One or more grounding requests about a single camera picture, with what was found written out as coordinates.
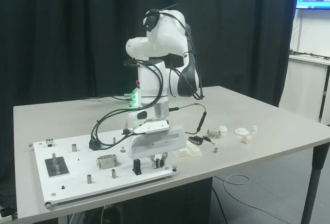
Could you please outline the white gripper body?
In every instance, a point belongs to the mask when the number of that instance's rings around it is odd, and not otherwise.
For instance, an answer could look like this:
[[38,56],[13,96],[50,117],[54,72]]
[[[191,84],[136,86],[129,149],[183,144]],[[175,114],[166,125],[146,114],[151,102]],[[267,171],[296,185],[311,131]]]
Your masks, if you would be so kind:
[[134,135],[128,142],[128,156],[140,159],[186,147],[185,130],[171,126],[169,130]]

